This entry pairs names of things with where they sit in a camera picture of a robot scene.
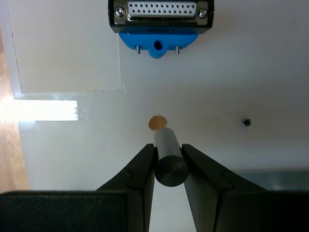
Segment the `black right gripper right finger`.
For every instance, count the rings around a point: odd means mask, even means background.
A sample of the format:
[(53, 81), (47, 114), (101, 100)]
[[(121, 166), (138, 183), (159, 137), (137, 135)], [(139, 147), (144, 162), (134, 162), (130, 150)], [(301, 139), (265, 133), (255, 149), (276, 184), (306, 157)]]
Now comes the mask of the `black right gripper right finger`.
[(198, 232), (307, 232), (309, 193), (269, 191), (227, 169), (189, 144), (184, 183)]

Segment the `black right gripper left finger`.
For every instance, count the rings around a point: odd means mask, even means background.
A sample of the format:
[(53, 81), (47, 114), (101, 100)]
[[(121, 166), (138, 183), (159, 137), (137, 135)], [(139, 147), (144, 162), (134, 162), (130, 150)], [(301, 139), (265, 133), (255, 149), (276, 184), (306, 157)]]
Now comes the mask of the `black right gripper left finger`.
[(10, 191), (0, 196), (3, 232), (147, 232), (155, 148), (146, 145), (93, 191)]

